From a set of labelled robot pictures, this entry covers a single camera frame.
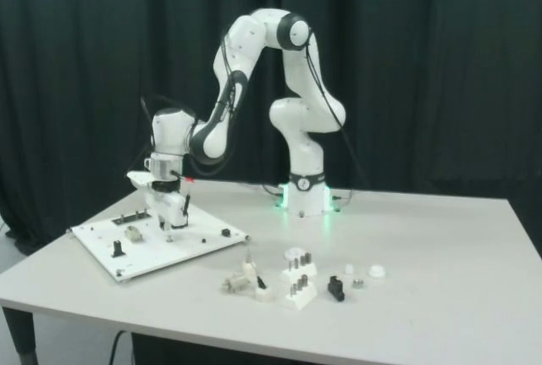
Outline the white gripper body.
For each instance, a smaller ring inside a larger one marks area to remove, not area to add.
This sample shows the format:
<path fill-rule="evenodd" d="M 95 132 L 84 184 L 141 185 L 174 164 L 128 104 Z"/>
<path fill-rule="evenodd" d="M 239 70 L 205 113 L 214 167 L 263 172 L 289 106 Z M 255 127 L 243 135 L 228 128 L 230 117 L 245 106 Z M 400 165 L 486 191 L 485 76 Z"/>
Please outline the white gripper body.
<path fill-rule="evenodd" d="M 174 230 L 183 229 L 188 225 L 189 196 L 182 196 L 178 191 L 169 193 L 148 191 L 146 204 L 156 213 L 158 222 L 160 218 L 164 218 L 166 223 L 170 222 L 174 226 Z"/>

